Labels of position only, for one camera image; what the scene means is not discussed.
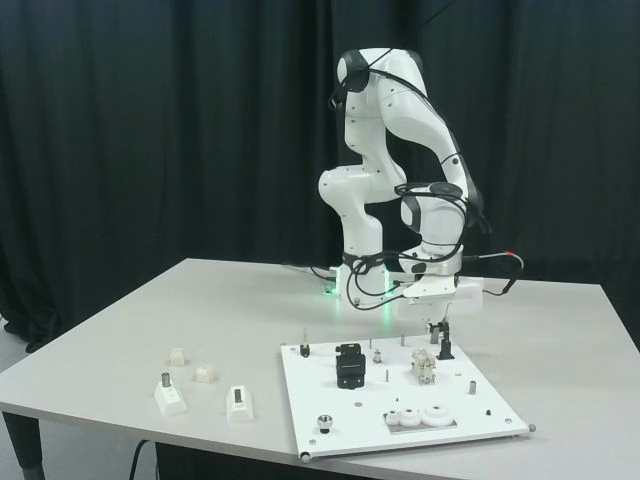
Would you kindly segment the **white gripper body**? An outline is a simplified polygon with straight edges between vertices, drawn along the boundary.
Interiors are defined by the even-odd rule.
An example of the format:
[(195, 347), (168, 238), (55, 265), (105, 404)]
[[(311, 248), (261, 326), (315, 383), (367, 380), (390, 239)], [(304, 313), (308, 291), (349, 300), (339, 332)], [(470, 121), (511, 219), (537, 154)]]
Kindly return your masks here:
[(480, 277), (424, 277), (402, 290), (394, 303), (397, 320), (442, 320), (479, 312), (484, 279)]

